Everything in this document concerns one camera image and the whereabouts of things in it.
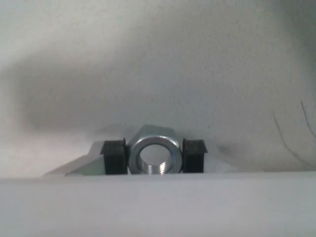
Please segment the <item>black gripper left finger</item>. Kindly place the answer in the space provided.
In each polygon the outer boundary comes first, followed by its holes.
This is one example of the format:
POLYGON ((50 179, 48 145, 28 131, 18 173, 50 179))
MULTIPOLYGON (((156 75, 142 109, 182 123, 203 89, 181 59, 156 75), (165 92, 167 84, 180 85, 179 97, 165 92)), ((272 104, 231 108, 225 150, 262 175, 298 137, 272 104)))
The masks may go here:
POLYGON ((66 176, 125 175, 126 140, 106 140, 92 144, 88 154, 70 162, 66 176))

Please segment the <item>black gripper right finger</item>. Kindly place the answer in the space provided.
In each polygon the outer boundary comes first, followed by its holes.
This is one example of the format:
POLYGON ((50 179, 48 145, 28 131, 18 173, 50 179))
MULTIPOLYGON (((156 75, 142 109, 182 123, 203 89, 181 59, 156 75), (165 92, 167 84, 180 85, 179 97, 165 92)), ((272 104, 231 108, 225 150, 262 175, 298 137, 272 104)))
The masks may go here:
POLYGON ((224 161, 216 150, 208 152, 202 139, 182 142, 182 172, 183 173, 235 173, 238 167, 224 161))

